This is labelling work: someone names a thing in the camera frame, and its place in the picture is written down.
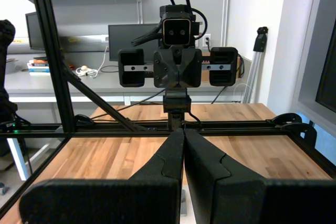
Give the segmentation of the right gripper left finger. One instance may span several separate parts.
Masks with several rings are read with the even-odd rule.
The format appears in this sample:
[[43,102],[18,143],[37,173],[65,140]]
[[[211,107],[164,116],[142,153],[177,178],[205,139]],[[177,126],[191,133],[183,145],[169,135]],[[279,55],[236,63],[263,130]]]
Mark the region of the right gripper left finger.
[[129,179],[50,179],[19,202],[23,223],[179,223],[184,133],[171,133]]

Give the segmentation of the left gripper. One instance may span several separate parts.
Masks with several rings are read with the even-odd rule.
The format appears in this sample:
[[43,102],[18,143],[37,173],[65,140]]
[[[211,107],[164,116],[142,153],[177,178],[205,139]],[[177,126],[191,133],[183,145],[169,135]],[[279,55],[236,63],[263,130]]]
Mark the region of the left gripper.
[[204,57],[196,48],[171,47],[153,54],[153,63],[146,64],[143,49],[119,51],[119,80],[123,87],[142,87],[151,74],[157,88],[198,88],[204,71],[215,87],[235,84],[238,51],[233,47],[214,47]]

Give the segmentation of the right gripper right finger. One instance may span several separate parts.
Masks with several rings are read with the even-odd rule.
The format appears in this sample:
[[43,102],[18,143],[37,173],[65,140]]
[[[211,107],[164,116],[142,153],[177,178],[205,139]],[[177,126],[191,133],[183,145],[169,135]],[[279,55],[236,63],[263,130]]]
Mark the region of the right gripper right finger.
[[197,132],[185,137],[197,223],[335,223],[334,180],[264,178]]

